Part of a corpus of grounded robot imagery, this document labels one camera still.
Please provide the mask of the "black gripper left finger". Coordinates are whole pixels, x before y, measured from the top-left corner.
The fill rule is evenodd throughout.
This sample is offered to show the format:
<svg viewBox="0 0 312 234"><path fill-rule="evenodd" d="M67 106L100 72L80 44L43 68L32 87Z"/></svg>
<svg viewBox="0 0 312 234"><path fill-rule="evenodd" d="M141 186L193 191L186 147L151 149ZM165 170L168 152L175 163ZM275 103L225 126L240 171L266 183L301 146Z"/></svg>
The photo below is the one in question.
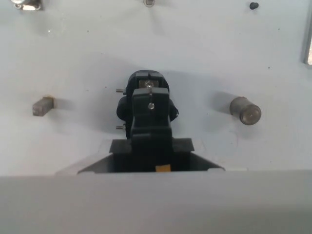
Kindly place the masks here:
<svg viewBox="0 0 312 234"><path fill-rule="evenodd" d="M79 162L82 166L78 170L81 173L133 173L134 163L130 159L131 144L125 139L113 139L109 141L109 151L101 153L100 151L84 161Z"/></svg>

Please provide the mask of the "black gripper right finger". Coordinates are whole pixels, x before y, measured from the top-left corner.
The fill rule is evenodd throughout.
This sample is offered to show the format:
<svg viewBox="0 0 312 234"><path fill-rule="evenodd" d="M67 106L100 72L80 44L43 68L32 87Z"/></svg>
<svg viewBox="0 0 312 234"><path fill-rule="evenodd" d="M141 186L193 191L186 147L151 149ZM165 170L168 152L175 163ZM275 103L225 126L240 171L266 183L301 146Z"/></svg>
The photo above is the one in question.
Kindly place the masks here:
<svg viewBox="0 0 312 234"><path fill-rule="evenodd" d="M224 167L204 158L201 154L197 154L191 138L173 138L173 151L171 171L225 170Z"/></svg>

